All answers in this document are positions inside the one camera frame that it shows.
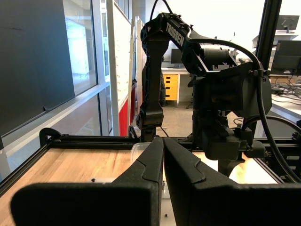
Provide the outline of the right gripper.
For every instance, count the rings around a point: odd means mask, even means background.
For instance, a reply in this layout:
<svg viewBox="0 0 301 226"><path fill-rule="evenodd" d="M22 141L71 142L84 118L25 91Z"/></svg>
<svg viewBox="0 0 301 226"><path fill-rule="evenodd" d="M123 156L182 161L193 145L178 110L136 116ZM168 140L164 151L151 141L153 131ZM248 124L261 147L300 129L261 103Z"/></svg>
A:
<svg viewBox="0 0 301 226"><path fill-rule="evenodd" d="M264 70L244 63L193 82L193 141L249 140L246 129L230 129L227 116L251 119L272 107L271 84Z"/></svg>

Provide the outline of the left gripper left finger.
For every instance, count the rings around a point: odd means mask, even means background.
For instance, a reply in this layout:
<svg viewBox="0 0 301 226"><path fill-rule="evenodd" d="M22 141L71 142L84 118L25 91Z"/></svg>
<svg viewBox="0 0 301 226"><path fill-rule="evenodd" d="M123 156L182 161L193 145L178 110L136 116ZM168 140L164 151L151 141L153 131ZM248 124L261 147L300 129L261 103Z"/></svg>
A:
<svg viewBox="0 0 301 226"><path fill-rule="evenodd" d="M10 203L18 226L158 226L163 139L155 138L111 183L37 183Z"/></svg>

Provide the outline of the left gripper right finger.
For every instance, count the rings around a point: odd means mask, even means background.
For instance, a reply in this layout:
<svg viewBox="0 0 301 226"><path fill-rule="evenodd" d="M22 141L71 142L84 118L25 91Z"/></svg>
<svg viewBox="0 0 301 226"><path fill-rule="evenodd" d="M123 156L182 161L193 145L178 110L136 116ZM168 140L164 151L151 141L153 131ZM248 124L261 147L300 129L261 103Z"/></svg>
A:
<svg viewBox="0 0 301 226"><path fill-rule="evenodd" d="M171 138L164 139L165 175L179 226L297 226L300 184L241 185Z"/></svg>

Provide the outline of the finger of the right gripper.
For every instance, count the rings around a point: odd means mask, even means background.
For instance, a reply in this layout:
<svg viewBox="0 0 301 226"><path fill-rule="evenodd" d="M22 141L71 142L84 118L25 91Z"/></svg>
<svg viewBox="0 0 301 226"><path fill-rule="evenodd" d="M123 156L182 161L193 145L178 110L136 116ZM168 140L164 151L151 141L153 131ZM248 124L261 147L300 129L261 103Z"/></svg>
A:
<svg viewBox="0 0 301 226"><path fill-rule="evenodd" d="M245 163L245 160L219 160L218 172L229 178L234 168L241 163Z"/></svg>

